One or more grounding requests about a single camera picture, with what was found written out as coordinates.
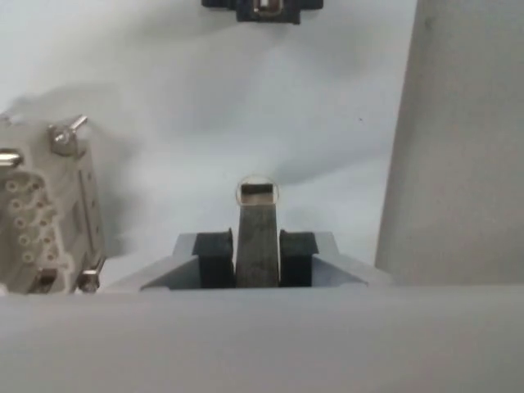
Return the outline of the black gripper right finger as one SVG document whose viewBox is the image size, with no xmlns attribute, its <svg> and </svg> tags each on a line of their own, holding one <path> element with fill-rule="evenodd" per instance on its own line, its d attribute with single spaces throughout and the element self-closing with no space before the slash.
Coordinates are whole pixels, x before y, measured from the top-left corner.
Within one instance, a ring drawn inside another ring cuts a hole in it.
<svg viewBox="0 0 524 393">
<path fill-rule="evenodd" d="M 362 279 L 323 259 L 317 238 L 311 232 L 279 233 L 280 287 L 340 287 L 368 284 Z"/>
</svg>

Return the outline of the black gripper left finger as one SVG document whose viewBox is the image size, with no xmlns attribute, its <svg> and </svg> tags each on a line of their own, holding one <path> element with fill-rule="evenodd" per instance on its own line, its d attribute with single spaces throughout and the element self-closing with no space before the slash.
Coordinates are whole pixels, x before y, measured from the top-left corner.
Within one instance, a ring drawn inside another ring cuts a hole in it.
<svg viewBox="0 0 524 393">
<path fill-rule="evenodd" d="M 148 266 L 143 290 L 229 289 L 235 287 L 231 232 L 183 233 L 173 253 Z"/>
</svg>

